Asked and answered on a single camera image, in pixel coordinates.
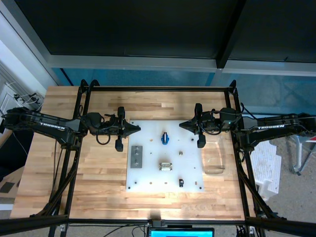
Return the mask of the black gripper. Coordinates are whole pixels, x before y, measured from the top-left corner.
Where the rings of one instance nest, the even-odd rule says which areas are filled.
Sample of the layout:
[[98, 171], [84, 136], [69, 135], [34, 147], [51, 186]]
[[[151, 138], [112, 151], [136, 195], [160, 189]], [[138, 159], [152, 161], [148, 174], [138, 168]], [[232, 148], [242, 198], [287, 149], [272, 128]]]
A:
[[221, 123], [218, 118], [214, 117], [217, 114], [215, 109], [204, 112], [202, 104], [196, 103], [195, 105], [195, 118], [179, 124], [179, 127], [187, 130], [194, 135], [198, 135], [197, 147], [199, 149], [204, 148], [206, 145], [206, 136], [219, 135], [221, 133]]
[[130, 136], [133, 133], [141, 131], [140, 126], [130, 124], [127, 120], [124, 119], [125, 109], [124, 107], [118, 107], [117, 117], [115, 115], [111, 116], [110, 122], [112, 122], [112, 124], [110, 125], [110, 128], [107, 130], [108, 143], [110, 142], [112, 136], [117, 136], [117, 139], [115, 140], [115, 150], [117, 152], [123, 151], [123, 131], [124, 138]]

